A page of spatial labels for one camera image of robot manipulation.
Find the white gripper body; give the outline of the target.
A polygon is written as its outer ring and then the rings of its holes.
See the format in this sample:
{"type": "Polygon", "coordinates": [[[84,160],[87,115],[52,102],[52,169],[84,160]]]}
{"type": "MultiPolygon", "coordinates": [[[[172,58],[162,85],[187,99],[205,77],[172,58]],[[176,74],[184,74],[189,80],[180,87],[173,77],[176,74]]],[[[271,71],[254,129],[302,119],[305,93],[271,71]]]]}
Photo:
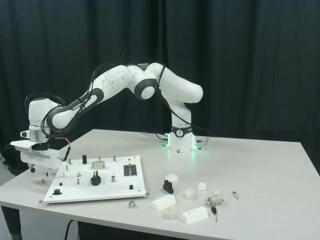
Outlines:
{"type": "Polygon", "coordinates": [[[24,149],[20,152],[20,158],[29,168],[39,166],[57,169],[62,163],[60,152],[50,148],[47,150],[24,149]]]}

